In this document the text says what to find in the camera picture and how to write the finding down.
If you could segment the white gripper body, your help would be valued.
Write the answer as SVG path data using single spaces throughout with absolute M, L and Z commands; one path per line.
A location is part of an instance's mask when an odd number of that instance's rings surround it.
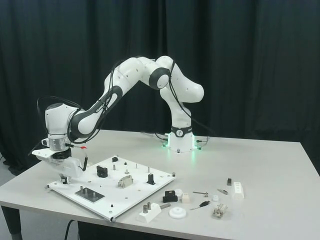
M 36 156 L 39 160 L 47 163 L 60 176 L 79 178 L 82 176 L 81 162 L 74 157 L 68 157 L 62 161 L 53 159 L 52 157 Z

